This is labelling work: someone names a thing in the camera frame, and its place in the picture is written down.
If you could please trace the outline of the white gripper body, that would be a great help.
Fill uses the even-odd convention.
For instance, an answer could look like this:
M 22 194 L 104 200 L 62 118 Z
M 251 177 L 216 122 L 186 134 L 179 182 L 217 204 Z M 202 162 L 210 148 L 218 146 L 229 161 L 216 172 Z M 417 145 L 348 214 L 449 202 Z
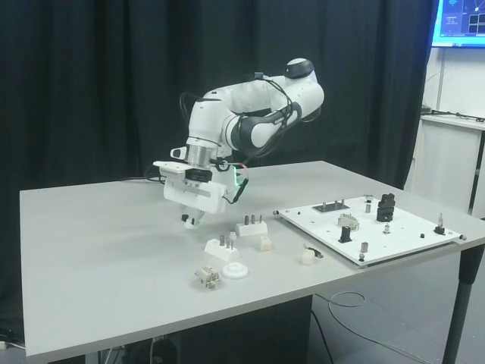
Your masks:
M 225 185 L 213 181 L 196 183 L 169 179 L 164 184 L 164 198 L 211 214 L 225 210 Z

